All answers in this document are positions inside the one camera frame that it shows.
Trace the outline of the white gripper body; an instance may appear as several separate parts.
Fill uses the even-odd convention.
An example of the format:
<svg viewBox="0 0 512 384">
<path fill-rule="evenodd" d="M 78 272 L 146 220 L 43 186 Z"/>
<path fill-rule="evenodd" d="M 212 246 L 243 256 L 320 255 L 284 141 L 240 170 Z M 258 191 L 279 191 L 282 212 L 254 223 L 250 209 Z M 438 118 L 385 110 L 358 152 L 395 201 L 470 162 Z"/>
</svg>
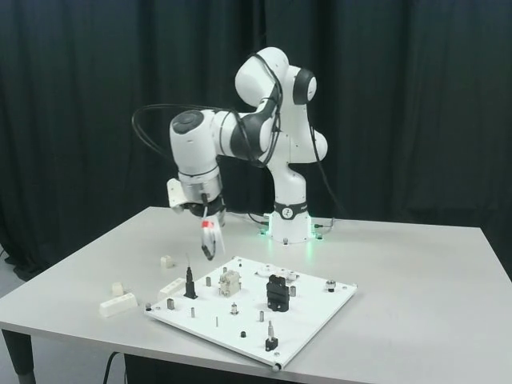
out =
<svg viewBox="0 0 512 384">
<path fill-rule="evenodd" d="M 225 253 L 222 228 L 223 214 L 204 215 L 201 219 L 201 249 L 208 261 Z"/>
</svg>

